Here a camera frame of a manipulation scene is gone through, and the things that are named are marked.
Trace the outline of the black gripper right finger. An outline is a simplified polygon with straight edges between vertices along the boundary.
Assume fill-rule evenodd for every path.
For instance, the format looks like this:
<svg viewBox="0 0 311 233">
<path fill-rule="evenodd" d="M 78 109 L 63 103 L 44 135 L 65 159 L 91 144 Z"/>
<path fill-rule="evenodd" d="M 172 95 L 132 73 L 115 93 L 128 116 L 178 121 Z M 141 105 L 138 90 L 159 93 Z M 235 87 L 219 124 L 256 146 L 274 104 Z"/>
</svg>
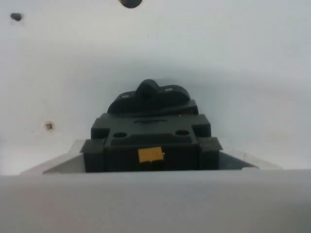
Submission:
<svg viewBox="0 0 311 233">
<path fill-rule="evenodd" d="M 224 150 L 216 137 L 200 137 L 200 170 L 281 170 L 282 167 L 234 149 Z"/>
</svg>

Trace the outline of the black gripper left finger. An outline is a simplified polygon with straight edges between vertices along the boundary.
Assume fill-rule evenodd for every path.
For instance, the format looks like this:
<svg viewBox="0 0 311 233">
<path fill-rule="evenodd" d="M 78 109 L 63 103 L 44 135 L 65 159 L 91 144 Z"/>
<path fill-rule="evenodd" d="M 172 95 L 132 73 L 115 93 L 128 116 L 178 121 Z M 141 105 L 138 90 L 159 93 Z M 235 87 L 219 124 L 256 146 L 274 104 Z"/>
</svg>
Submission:
<svg viewBox="0 0 311 233">
<path fill-rule="evenodd" d="M 41 164 L 42 174 L 80 174 L 104 171 L 104 139 L 78 140 L 70 150 Z"/>
</svg>

